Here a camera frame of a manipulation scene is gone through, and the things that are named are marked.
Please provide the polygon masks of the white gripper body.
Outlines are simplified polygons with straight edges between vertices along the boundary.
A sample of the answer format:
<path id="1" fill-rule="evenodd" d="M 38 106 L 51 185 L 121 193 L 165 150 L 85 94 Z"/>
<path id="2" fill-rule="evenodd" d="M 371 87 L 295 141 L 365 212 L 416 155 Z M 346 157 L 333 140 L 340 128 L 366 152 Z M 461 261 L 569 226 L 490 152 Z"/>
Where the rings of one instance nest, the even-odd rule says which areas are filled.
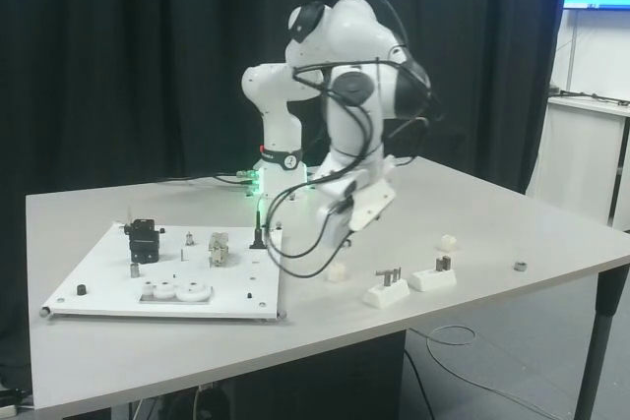
<path id="1" fill-rule="evenodd" d="M 352 197 L 328 202 L 321 206 L 316 212 L 316 221 L 320 230 L 315 245 L 324 245 L 328 248 L 342 245 L 350 234 L 349 222 L 352 210 Z"/>

